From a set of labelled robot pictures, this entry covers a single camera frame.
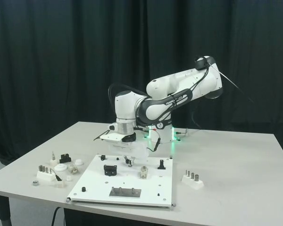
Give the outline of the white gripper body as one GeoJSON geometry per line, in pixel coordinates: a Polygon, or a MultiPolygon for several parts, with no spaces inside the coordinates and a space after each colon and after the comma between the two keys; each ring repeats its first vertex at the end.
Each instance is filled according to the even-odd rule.
{"type": "Polygon", "coordinates": [[[135,161],[136,159],[146,160],[148,158],[147,145],[140,141],[108,142],[108,149],[130,161],[135,161]]]}

